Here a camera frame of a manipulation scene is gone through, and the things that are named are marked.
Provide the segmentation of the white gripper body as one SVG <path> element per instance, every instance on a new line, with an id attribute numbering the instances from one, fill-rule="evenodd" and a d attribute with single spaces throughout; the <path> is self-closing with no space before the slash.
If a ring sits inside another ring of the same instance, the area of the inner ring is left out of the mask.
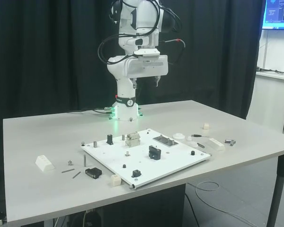
<path id="1" fill-rule="evenodd" d="M 126 61 L 127 78 L 144 78 L 165 76 L 168 74 L 168 56 L 161 55 L 157 61 L 140 61 L 138 59 L 129 59 Z"/>

